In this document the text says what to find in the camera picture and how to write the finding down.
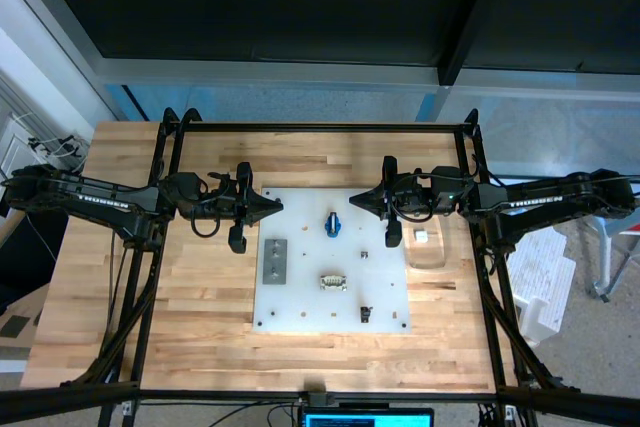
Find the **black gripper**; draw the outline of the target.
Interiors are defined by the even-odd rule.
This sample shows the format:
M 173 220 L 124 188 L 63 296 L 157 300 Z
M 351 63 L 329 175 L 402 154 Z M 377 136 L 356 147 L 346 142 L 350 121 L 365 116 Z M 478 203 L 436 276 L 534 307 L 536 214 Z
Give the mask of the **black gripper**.
M 434 201 L 430 190 L 419 183 L 422 171 L 399 173 L 397 159 L 385 156 L 382 185 L 349 198 L 349 203 L 378 220 L 386 220 L 385 246 L 398 247 L 402 241 L 402 223 L 422 224 L 434 216 Z
M 200 238 L 211 238 L 220 230 L 222 220 L 231 220 L 233 225 L 229 229 L 228 245 L 233 253 L 245 253 L 247 240 L 244 236 L 244 226 L 249 224 L 250 193 L 253 191 L 253 171 L 250 163 L 238 164 L 235 179 L 232 179 L 230 174 L 218 172 L 208 172 L 207 176 L 217 180 L 218 186 L 211 192 L 201 194 L 193 207 L 192 231 Z M 283 210 L 279 198 L 271 199 L 255 193 L 254 202 L 261 206 L 254 211 L 255 221 L 261 221 Z M 210 233 L 200 232 L 196 222 L 211 219 L 215 221 L 214 230 Z

